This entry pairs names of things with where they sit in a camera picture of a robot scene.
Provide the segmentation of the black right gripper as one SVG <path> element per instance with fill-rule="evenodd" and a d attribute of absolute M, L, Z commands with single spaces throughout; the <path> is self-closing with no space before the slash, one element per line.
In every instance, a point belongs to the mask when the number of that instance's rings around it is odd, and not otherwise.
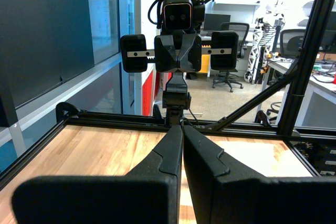
<path fill-rule="evenodd" d="M 211 40 L 203 41 L 199 34 L 159 35 L 154 49 L 146 48 L 143 34 L 124 35 L 120 39 L 125 72 L 147 71 L 155 64 L 157 72 L 199 72 L 202 55 L 211 56 L 211 68 L 230 70 L 236 67 L 238 34 L 234 31 L 215 31 Z"/>

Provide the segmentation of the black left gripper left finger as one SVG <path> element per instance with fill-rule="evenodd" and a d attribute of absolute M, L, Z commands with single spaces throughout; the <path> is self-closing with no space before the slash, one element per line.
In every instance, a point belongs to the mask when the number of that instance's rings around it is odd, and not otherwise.
<path fill-rule="evenodd" d="M 124 176 L 39 176 L 12 195 L 18 223 L 178 223 L 183 131 L 172 126 Z"/>

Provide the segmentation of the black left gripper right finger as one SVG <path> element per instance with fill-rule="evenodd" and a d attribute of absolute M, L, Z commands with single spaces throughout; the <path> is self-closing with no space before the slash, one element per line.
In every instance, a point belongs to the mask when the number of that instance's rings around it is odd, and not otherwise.
<path fill-rule="evenodd" d="M 198 223 L 335 223 L 334 177 L 266 177 L 191 126 L 183 158 Z"/>

